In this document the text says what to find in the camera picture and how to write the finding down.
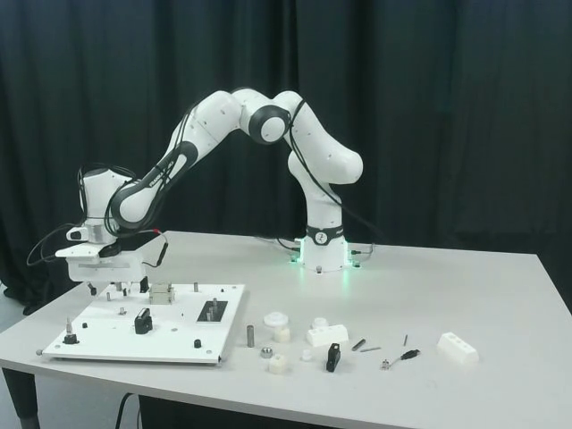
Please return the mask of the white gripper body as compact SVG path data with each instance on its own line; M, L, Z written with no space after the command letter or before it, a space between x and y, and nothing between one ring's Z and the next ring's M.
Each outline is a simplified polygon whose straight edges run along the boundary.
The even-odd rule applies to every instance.
M68 274L75 282L140 282L147 274L138 251L113 257L67 258Z

